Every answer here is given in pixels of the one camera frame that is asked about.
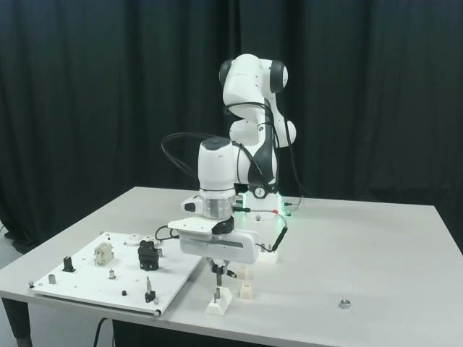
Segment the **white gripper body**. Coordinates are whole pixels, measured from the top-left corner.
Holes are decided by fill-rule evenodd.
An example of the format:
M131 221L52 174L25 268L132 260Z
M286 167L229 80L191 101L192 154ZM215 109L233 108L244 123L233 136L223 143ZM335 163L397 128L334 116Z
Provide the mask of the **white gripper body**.
M234 229L228 234L214 235L180 230L180 249L185 254L193 254L213 260L238 263L255 263L258 258L258 233Z

